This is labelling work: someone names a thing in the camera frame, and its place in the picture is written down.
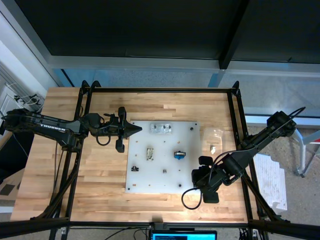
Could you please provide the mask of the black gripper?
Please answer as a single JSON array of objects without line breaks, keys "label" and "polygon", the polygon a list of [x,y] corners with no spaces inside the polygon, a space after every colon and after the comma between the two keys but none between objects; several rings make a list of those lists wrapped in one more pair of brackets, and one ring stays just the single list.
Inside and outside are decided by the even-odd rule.
[{"label": "black gripper", "polygon": [[223,183],[222,179],[225,177],[225,173],[220,167],[213,164],[213,158],[210,156],[200,156],[199,164],[199,188],[203,201],[208,204],[217,204],[219,203],[217,191]]},{"label": "black gripper", "polygon": [[110,116],[110,121],[106,128],[108,142],[104,145],[107,146],[111,142],[111,137],[118,137],[118,139],[115,142],[115,149],[119,153],[123,153],[125,151],[125,145],[123,144],[124,138],[127,139],[130,136],[142,131],[142,127],[125,121],[126,117],[127,112],[125,108],[122,106],[118,109],[118,117],[116,117],[114,114]]}]

